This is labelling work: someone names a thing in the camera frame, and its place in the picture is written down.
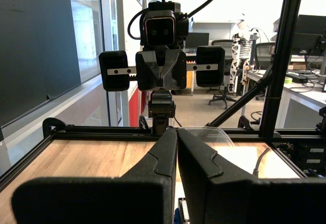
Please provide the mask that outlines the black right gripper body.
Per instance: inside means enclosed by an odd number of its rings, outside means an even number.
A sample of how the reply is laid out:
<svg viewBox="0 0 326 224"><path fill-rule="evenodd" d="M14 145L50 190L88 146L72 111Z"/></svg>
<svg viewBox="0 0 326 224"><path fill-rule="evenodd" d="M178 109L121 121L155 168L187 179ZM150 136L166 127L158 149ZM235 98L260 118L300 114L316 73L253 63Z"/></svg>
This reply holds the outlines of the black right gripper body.
<svg viewBox="0 0 326 224"><path fill-rule="evenodd" d="M155 51L162 83L162 68L167 50ZM194 63L187 63L187 73L196 73L199 87L218 87L224 81L225 50L221 46L200 46L197 48ZM106 91L126 91L131 81L137 81L136 64L128 65L125 51L106 51L99 55L102 84Z"/></svg>

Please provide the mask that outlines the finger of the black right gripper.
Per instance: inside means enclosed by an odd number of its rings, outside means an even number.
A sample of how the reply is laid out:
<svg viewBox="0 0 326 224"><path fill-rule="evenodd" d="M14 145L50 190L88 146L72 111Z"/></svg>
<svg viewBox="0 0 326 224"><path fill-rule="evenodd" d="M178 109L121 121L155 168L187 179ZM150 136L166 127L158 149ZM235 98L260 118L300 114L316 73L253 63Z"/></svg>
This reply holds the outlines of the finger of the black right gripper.
<svg viewBox="0 0 326 224"><path fill-rule="evenodd" d="M135 55L138 88L141 91L162 89L155 51L139 51Z"/></svg>
<svg viewBox="0 0 326 224"><path fill-rule="evenodd" d="M186 54L182 50L167 50L162 68L162 87L166 90L186 88Z"/></svg>

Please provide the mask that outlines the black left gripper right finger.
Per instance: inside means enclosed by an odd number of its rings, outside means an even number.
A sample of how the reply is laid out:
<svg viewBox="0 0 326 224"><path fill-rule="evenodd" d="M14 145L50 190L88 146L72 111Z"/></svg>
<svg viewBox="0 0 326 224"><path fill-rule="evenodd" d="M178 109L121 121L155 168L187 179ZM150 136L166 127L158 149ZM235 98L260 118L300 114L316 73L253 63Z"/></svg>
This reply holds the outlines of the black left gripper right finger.
<svg viewBox="0 0 326 224"><path fill-rule="evenodd" d="M178 139L191 223L325 223L325 179L259 179L186 129Z"/></svg>

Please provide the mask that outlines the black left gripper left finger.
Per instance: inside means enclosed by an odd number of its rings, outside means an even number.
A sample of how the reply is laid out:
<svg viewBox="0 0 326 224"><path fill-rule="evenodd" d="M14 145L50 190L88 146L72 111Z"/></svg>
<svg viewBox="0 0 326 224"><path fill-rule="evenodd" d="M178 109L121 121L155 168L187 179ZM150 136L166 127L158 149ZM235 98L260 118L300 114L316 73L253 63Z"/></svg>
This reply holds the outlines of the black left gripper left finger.
<svg viewBox="0 0 326 224"><path fill-rule="evenodd" d="M17 223L172 223L177 133L167 129L119 178L45 177L11 198Z"/></svg>

